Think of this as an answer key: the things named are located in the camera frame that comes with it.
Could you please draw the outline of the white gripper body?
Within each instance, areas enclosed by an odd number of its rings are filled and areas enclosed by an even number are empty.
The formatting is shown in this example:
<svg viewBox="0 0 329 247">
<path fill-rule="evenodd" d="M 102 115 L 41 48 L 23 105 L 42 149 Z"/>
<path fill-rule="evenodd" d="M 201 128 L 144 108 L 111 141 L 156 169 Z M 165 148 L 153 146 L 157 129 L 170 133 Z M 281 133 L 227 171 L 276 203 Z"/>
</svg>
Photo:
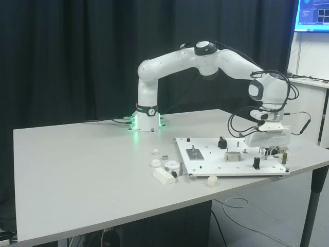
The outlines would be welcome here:
<svg viewBox="0 0 329 247">
<path fill-rule="evenodd" d="M 256 131 L 245 137 L 245 143 L 248 147 L 287 146 L 290 135 L 290 128 L 284 126 L 283 130 Z"/>
</svg>

